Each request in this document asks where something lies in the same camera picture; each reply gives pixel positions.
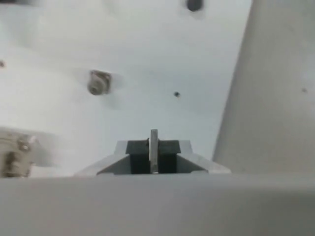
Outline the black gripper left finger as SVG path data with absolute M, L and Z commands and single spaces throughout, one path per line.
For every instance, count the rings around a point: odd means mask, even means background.
M 114 153 L 75 173 L 76 176 L 101 174 L 135 175 L 150 173 L 148 140 L 117 141 Z

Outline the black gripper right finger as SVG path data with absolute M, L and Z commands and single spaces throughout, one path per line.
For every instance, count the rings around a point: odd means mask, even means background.
M 189 140 L 160 140 L 158 144 L 160 174 L 230 174 L 231 170 L 193 152 Z

